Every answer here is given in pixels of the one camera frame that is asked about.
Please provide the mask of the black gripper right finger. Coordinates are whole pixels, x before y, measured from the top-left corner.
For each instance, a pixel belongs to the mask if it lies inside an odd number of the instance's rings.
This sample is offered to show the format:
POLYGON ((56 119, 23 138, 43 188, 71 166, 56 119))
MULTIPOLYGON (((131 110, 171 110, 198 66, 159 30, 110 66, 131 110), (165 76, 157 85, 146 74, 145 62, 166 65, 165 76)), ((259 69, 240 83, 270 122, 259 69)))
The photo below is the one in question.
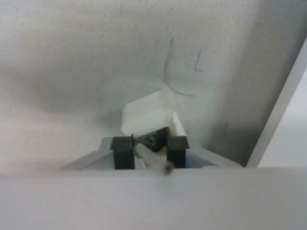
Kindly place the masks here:
POLYGON ((191 150, 186 136, 171 136, 168 138, 166 158, 178 169, 219 167, 191 150))

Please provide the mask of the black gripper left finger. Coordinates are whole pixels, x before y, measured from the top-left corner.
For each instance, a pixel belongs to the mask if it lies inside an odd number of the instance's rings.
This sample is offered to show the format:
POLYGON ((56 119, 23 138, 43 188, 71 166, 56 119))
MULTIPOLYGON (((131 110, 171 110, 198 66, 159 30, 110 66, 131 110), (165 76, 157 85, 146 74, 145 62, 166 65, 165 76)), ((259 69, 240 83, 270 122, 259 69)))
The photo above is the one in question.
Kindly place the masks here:
POLYGON ((61 167, 62 170, 134 170, 133 137, 102 138, 98 149, 61 167))

